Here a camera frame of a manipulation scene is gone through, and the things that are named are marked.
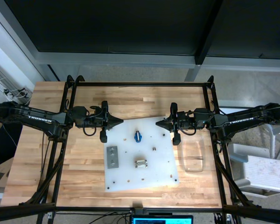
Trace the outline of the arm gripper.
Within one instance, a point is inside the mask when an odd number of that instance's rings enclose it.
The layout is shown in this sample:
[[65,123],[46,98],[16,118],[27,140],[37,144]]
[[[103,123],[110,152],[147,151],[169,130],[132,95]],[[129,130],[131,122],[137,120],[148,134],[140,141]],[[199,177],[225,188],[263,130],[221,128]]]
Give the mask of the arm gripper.
[[88,118],[88,127],[94,128],[95,132],[97,128],[101,128],[99,139],[102,143],[106,143],[106,130],[111,130],[115,126],[122,124],[124,120],[114,117],[109,113],[107,101],[102,101],[101,107],[91,106],[90,109],[92,109],[94,113]]
[[163,118],[155,123],[158,127],[161,127],[169,132],[174,133],[173,145],[179,145],[181,143],[181,135],[178,131],[181,131],[187,136],[193,136],[194,133],[187,133],[186,130],[194,130],[193,118],[190,118],[186,112],[178,112],[177,103],[171,103],[170,116]]

